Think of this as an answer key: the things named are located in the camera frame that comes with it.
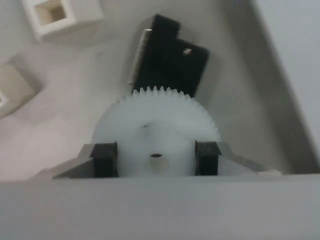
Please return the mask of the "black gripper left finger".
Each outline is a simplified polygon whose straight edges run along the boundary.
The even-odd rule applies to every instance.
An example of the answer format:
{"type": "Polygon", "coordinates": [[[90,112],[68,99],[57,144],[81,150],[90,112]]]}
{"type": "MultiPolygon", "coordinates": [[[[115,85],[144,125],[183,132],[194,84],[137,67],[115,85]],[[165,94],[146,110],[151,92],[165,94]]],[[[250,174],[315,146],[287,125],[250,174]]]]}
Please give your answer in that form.
{"type": "Polygon", "coordinates": [[[117,178],[118,144],[85,144],[78,156],[52,169],[53,179],[117,178]]]}

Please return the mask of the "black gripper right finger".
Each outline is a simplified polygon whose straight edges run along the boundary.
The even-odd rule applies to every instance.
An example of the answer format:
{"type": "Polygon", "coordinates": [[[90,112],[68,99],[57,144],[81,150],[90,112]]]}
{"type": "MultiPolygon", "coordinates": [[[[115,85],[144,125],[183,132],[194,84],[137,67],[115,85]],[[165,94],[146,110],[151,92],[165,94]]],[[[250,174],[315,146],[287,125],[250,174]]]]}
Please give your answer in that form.
{"type": "Polygon", "coordinates": [[[281,172],[235,154],[222,141],[195,142],[196,176],[279,176],[281,172]]]}

